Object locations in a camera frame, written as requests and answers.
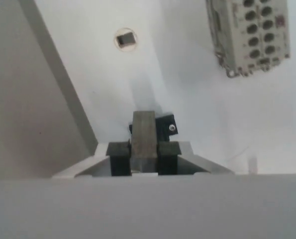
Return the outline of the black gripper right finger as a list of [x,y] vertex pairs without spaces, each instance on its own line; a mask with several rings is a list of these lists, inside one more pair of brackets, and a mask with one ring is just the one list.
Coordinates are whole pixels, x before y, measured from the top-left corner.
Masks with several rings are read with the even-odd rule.
[[160,142],[157,172],[159,175],[194,175],[197,173],[233,174],[221,164],[194,153],[188,141]]

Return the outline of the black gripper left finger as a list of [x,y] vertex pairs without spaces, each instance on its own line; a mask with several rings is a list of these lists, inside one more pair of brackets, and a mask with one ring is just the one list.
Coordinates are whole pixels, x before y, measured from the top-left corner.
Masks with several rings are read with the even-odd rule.
[[58,173],[54,178],[130,176],[129,141],[100,143],[95,154]]

